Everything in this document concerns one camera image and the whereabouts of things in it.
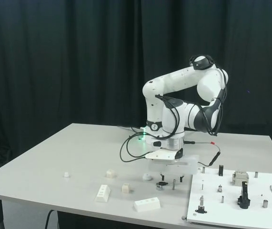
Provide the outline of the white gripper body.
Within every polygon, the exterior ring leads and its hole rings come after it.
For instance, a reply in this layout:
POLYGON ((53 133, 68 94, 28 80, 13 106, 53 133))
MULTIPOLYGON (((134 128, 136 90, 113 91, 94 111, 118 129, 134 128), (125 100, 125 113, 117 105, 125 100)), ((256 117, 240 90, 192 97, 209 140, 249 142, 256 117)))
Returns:
POLYGON ((198 172, 198 162, 199 155, 184 155, 172 162, 150 160, 148 168, 152 172, 161 174, 194 175, 198 172))

